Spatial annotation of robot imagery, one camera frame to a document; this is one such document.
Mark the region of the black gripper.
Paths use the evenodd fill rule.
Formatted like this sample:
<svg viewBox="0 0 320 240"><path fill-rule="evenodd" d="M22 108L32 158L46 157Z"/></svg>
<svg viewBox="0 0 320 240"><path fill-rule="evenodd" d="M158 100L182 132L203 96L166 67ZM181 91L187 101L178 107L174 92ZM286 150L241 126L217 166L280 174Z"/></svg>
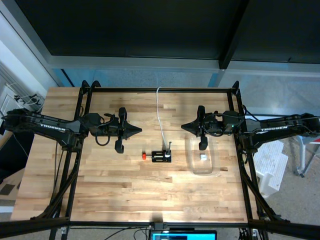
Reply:
<svg viewBox="0 0 320 240"><path fill-rule="evenodd" d="M114 114L111 115L106 127L108 140L110 140L111 137L117 137L114 146L114 149L117 153L124 152L123 139L125 138L125 129L128 129L126 131L127 139L142 132L140 127L134 126L127 122L127 111L124 107L121 107L118 111L118 117L116 117Z"/></svg>
<svg viewBox="0 0 320 240"><path fill-rule="evenodd" d="M181 125L181 128L195 136L200 137L199 150L204 151L208 147L208 138L221 137L224 133L223 127L216 119L214 113L206 113L205 107L200 105L197 109L197 119Z"/></svg>

